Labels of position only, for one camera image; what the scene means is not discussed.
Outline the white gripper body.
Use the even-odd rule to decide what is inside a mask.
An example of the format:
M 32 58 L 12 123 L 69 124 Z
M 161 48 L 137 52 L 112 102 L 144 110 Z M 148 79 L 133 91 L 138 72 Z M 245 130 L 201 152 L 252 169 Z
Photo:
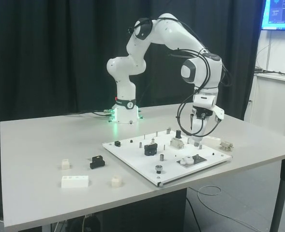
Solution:
M 209 132 L 206 131 L 208 120 L 209 117 L 201 119 L 198 118 L 197 116 L 193 116 L 192 129 L 191 129 L 192 139 L 202 139 L 202 137 L 207 136 L 209 134 Z

